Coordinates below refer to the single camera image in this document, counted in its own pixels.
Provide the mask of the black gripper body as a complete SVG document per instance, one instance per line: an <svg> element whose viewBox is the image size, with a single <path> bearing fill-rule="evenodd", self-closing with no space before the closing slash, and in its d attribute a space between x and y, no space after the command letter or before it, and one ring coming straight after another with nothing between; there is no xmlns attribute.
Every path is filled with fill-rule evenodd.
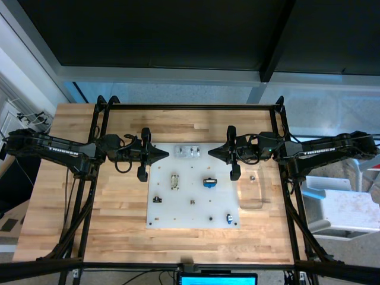
<svg viewBox="0 0 380 285"><path fill-rule="evenodd" d="M241 169L238 161L250 166L257 164L257 154L252 148L252 140L256 138L257 136L253 134L237 136L236 128L232 125L228 126L228 162L232 165L232 170L230 172L231 181L238 181L241 176Z"/></svg>
<svg viewBox="0 0 380 285"><path fill-rule="evenodd" d="M140 182L148 180L146 167L148 165L149 145L151 143L151 132L149 128L143 128L141 138L135 137L130 150L130 161L132 163L140 163L137 168L137 178Z"/></svg>

